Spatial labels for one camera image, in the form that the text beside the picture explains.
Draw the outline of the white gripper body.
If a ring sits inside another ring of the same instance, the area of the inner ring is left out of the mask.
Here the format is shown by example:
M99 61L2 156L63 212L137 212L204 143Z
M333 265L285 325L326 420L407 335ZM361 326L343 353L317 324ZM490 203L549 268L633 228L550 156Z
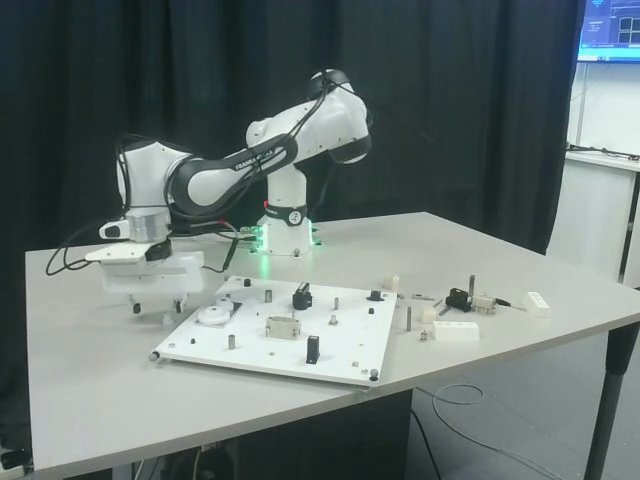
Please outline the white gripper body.
M180 298L204 289L204 254L178 252L158 261L102 263L106 291L132 297L166 295Z

